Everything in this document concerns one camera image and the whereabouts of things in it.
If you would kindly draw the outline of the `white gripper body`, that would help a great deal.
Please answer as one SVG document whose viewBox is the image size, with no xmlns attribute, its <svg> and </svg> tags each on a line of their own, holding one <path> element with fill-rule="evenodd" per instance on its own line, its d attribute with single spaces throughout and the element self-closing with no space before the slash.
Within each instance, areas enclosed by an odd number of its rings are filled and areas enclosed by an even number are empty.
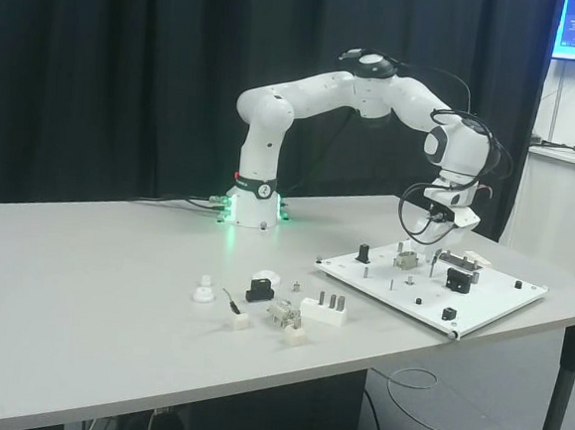
<svg viewBox="0 0 575 430">
<path fill-rule="evenodd" d="M 470 207 L 446 207 L 433 204 L 426 219 L 416 223 L 416 229 L 407 233 L 416 243 L 444 247 L 455 244 L 481 219 Z"/>
</svg>

